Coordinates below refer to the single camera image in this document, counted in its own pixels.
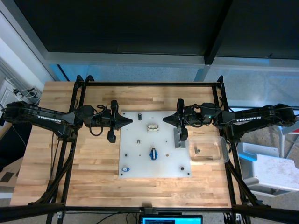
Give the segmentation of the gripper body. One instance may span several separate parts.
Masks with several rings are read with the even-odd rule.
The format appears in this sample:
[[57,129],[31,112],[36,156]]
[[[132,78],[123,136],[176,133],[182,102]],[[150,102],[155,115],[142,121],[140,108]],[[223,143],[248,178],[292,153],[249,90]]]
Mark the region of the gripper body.
[[195,109],[199,109],[197,104],[185,106],[184,100],[179,98],[177,101],[177,111],[179,113],[179,128],[180,140],[186,141],[188,138],[188,130],[186,126],[194,128],[200,128],[203,126],[202,115],[200,112],[196,112]]
[[118,112],[118,103],[116,100],[111,101],[110,109],[105,108],[101,113],[100,124],[102,127],[109,127],[110,130],[107,133],[107,139],[110,143],[116,142],[116,136],[114,131],[116,129],[116,114]]

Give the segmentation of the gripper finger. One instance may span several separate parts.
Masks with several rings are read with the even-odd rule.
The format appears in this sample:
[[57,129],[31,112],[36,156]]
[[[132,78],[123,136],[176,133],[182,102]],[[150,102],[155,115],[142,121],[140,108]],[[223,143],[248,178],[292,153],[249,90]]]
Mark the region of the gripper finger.
[[117,121],[117,123],[116,123],[116,129],[120,130],[122,127],[124,127],[126,125],[129,125],[132,122],[133,122],[132,120],[130,120],[130,121]]
[[116,113],[116,120],[117,121],[132,121],[132,119],[126,118],[126,117],[122,116],[121,114],[119,114],[118,112]]
[[179,119],[178,111],[176,111],[172,115],[169,115],[169,116],[163,118],[163,120],[177,120],[177,119]]
[[177,119],[163,119],[163,122],[179,128],[179,121]]

